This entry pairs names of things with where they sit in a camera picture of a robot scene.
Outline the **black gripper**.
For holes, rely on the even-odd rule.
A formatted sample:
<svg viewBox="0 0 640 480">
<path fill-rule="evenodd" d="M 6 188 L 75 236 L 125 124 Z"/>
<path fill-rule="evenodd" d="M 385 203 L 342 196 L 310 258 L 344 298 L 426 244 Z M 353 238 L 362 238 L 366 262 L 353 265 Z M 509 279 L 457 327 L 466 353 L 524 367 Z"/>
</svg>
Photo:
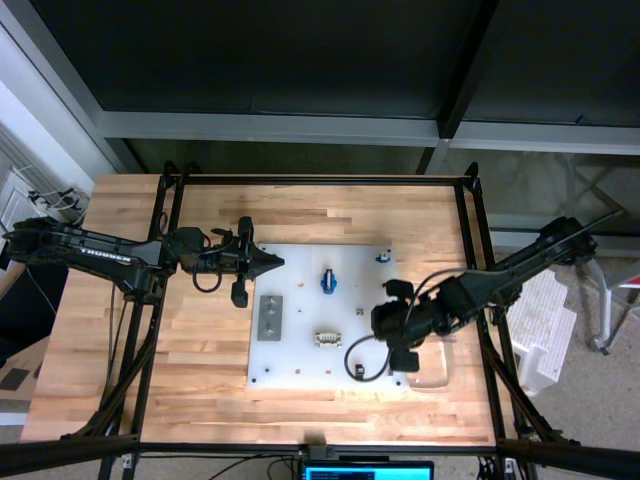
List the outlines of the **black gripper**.
<svg viewBox="0 0 640 480">
<path fill-rule="evenodd" d="M 222 274 L 231 274 L 236 280 L 231 286 L 231 300 L 235 307 L 247 307 L 249 295 L 246 282 L 254 281 L 256 276 L 263 275 L 285 265 L 285 260 L 278 256 L 269 246 L 257 246 L 255 260 L 256 274 L 253 269 L 254 226 L 248 216 L 238 221 L 237 234 L 227 231 L 223 235 L 218 266 Z"/>
<path fill-rule="evenodd" d="M 374 338 L 386 343 L 392 371 L 417 373 L 420 360 L 415 349 L 432 333 L 434 306 L 429 299 L 422 305 L 410 282 L 389 280 L 384 288 L 394 300 L 373 308 Z"/>
</svg>

